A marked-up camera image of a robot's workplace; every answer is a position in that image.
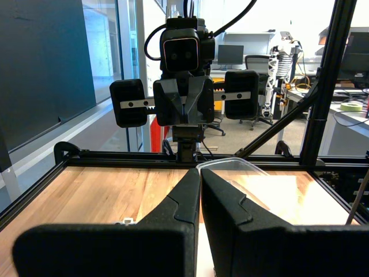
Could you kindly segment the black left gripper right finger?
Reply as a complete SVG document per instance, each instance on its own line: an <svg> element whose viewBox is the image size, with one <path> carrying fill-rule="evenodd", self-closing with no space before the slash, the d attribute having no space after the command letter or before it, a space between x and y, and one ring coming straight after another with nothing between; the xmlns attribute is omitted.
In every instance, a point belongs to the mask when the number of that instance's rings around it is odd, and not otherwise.
<svg viewBox="0 0 369 277"><path fill-rule="evenodd" d="M294 226L209 169L202 214L217 276L367 276L367 226Z"/></svg>

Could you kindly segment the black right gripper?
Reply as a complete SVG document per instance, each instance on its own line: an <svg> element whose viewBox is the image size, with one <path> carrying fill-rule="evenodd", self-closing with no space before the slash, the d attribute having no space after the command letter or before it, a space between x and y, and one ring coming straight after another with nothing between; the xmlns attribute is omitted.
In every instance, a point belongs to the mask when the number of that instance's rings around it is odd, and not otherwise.
<svg viewBox="0 0 369 277"><path fill-rule="evenodd" d="M214 120L214 103L224 101L229 119L253 119L258 112L259 75L252 70L228 71L223 82L210 76L157 80L153 96L145 97L140 79L110 85L116 123L121 128L146 124L154 114L160 126L199 125Z"/></svg>

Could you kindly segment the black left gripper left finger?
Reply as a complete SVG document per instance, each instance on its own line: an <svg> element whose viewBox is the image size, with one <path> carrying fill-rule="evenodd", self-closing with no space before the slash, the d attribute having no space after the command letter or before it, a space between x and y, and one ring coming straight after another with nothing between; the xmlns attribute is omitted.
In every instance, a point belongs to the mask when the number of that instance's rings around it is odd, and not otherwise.
<svg viewBox="0 0 369 277"><path fill-rule="evenodd" d="M136 224L44 224L23 232L19 276L195 276L201 179L189 170Z"/></svg>

